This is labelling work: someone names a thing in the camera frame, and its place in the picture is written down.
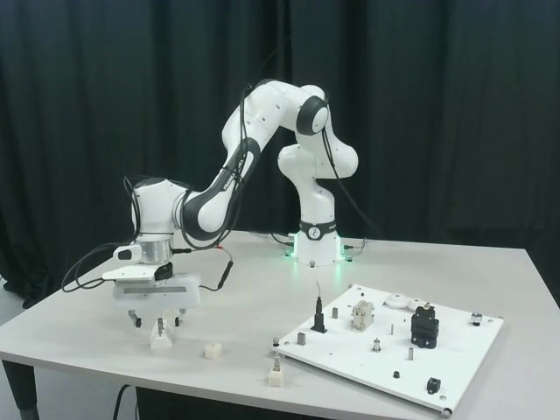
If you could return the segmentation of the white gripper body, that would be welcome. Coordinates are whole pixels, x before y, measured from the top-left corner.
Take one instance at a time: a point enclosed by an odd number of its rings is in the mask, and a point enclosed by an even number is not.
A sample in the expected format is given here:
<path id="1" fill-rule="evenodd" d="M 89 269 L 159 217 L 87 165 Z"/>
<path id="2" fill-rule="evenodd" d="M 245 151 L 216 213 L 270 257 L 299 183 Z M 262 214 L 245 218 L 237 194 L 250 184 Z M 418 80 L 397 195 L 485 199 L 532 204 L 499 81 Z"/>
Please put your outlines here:
<path id="1" fill-rule="evenodd" d="M 154 276 L 116 280 L 113 298 L 119 308 L 127 311 L 186 310 L 200 304 L 200 286 L 199 273 L 182 273 L 164 280 Z"/>

